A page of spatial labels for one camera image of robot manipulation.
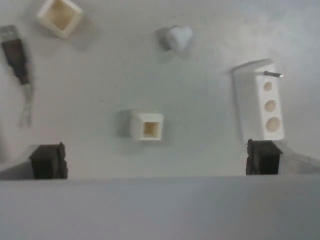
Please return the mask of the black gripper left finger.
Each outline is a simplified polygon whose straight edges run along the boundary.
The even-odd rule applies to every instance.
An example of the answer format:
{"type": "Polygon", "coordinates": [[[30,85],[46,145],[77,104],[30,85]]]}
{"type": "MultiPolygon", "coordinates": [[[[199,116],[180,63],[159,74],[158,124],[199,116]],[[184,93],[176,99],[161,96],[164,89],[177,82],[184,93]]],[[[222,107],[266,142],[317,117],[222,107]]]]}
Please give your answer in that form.
{"type": "Polygon", "coordinates": [[[30,145],[15,160],[0,164],[1,180],[67,179],[66,147],[58,144],[30,145]]]}

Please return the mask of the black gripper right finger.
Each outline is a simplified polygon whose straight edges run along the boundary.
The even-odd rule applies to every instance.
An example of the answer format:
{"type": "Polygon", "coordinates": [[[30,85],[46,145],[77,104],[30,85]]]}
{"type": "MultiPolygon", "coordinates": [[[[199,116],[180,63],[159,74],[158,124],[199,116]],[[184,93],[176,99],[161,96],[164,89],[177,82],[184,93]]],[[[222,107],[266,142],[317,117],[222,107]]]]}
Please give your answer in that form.
{"type": "Polygon", "coordinates": [[[294,152],[281,141],[247,141],[245,174],[249,175],[296,175],[318,174],[320,161],[294,152]]]}

